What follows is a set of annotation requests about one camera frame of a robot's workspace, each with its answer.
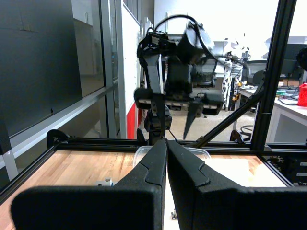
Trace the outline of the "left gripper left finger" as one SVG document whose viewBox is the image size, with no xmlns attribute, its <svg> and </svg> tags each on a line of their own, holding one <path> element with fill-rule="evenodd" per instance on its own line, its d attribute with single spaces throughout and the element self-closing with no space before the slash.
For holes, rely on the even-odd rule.
<svg viewBox="0 0 307 230">
<path fill-rule="evenodd" d="M 114 186 L 36 186 L 18 194 L 18 230 L 161 230 L 167 144 L 156 142 Z"/>
</svg>

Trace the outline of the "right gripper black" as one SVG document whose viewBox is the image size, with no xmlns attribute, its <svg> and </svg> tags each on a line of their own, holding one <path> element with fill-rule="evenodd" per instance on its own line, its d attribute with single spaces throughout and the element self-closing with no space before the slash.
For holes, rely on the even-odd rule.
<svg viewBox="0 0 307 230">
<path fill-rule="evenodd" d="M 176 110 L 188 109 L 183 139 L 196 117 L 201 114 L 219 114 L 224 99 L 220 93 L 210 90 L 215 87 L 215 72 L 203 72 L 196 65 L 169 64 L 164 92 L 155 92 L 153 87 L 138 88 L 134 100 L 138 108 L 152 109 L 161 125 L 161 138 L 165 137 L 165 105 Z"/>
</svg>

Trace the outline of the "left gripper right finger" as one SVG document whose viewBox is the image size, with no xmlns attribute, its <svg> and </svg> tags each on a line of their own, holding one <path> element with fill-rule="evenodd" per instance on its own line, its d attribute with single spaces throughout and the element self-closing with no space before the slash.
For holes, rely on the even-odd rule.
<svg viewBox="0 0 307 230">
<path fill-rule="evenodd" d="M 168 179 L 182 230 L 304 230 L 304 187 L 244 187 L 169 141 Z"/>
</svg>

